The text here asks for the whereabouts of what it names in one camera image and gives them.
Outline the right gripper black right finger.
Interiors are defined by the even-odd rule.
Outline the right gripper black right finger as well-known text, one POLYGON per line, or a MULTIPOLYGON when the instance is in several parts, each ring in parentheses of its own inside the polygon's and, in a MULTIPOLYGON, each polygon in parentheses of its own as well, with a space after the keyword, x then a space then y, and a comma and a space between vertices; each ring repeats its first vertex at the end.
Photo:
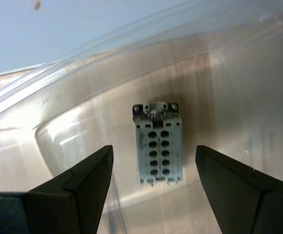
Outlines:
POLYGON ((222 233, 283 234, 283 181, 204 145, 196 166, 222 233))

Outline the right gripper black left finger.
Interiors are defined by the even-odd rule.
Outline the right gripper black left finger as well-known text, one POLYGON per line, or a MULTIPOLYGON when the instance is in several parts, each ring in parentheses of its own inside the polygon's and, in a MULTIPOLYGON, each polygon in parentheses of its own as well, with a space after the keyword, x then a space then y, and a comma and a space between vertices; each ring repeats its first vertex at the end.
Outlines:
POLYGON ((0 234, 95 234, 113 170, 106 145, 25 193, 0 193, 0 234))

